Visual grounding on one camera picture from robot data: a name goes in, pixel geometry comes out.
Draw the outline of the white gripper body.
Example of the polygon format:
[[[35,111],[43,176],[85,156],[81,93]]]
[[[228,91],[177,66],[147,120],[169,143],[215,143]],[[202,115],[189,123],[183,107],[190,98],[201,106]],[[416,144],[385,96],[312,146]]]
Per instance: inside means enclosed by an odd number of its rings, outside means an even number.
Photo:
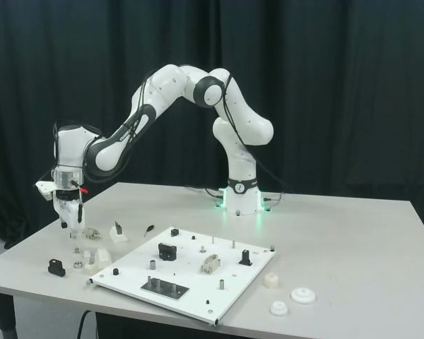
[[[66,222],[68,224],[67,229],[73,229],[75,227],[81,228],[81,231],[85,228],[85,218],[83,214],[83,203],[80,199],[67,201],[62,199],[54,199],[53,202],[54,210],[59,216],[60,222]]]

